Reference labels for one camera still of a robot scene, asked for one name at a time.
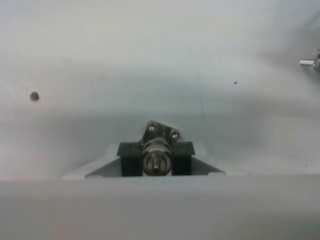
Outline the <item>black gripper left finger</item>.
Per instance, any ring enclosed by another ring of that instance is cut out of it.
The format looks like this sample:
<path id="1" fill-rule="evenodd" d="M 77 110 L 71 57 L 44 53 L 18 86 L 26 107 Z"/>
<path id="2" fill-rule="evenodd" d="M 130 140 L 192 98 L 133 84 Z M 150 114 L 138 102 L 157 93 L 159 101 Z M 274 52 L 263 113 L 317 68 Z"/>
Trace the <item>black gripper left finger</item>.
<path id="1" fill-rule="evenodd" d="M 63 176 L 64 179 L 141 177 L 138 143 L 112 143 L 106 153 Z"/>

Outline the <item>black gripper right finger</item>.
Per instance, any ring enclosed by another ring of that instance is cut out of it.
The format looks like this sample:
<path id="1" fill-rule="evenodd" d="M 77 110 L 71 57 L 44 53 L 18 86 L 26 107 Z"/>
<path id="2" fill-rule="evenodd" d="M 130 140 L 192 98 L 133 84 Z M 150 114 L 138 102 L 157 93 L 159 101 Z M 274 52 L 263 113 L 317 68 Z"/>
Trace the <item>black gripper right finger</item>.
<path id="1" fill-rule="evenodd" d="M 226 174 L 225 171 L 197 158 L 195 145 L 192 141 L 176 142 L 171 146 L 171 151 L 172 175 L 209 175 L 212 173 Z"/>

